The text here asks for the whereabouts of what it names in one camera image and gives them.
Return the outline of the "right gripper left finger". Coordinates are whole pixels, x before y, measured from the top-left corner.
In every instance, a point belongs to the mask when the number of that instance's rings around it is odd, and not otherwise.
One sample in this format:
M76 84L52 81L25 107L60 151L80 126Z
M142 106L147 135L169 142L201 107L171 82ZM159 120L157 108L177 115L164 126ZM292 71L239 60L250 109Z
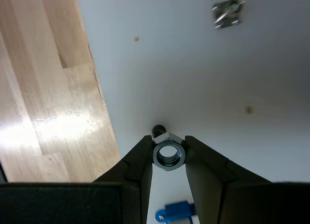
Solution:
M3 224L144 224L152 181L147 135L113 168L87 183L4 183Z

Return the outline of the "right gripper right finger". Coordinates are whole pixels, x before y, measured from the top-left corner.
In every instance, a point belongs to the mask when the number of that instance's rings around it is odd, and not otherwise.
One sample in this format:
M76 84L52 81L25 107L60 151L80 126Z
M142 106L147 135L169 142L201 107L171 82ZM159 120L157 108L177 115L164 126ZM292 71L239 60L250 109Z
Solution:
M270 182L192 136L186 175L201 224L308 224L310 185Z

